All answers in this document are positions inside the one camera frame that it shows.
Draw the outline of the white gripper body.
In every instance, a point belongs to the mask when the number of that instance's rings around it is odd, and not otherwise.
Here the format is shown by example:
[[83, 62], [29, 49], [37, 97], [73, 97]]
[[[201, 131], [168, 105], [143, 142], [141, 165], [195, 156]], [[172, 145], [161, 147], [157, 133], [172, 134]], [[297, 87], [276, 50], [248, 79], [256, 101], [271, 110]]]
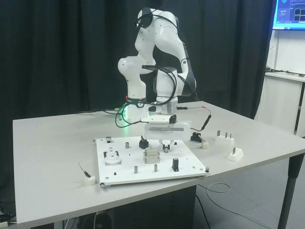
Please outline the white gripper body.
[[157, 140], [187, 140], [191, 135], [191, 121], [174, 124], [146, 124], [144, 138]]

